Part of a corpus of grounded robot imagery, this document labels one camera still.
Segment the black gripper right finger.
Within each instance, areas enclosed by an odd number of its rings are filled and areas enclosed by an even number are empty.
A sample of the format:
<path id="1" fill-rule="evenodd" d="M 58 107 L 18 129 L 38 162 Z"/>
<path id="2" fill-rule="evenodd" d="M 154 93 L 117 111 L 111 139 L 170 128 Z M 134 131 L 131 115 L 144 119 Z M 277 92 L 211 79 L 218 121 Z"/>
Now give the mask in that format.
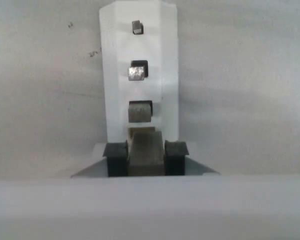
<path id="1" fill-rule="evenodd" d="M 220 175 L 220 173 L 189 157 L 185 141 L 164 142 L 164 168 L 166 176 Z"/>

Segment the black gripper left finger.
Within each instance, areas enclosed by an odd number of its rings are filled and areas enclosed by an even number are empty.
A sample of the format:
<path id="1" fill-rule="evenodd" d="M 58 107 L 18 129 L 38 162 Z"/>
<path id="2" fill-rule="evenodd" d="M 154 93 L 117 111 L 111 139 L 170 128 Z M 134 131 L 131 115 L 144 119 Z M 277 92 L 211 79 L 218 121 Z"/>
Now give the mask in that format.
<path id="1" fill-rule="evenodd" d="M 116 178 L 128 176 L 128 142 L 96 144 L 92 154 L 97 162 L 71 175 L 71 178 Z"/>

